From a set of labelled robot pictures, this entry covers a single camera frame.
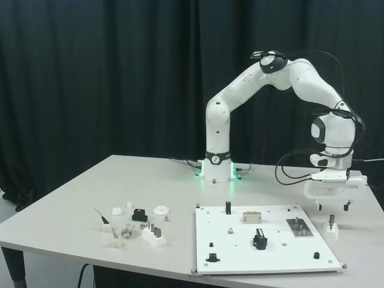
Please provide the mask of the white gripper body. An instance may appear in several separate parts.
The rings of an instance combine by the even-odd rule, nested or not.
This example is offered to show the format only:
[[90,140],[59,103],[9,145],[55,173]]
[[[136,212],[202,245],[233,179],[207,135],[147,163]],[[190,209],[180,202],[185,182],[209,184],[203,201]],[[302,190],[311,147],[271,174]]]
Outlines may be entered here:
[[304,196],[321,203],[335,200],[355,200],[363,198],[367,193],[367,177],[365,175],[351,176],[343,182],[324,182],[312,180],[304,185]]

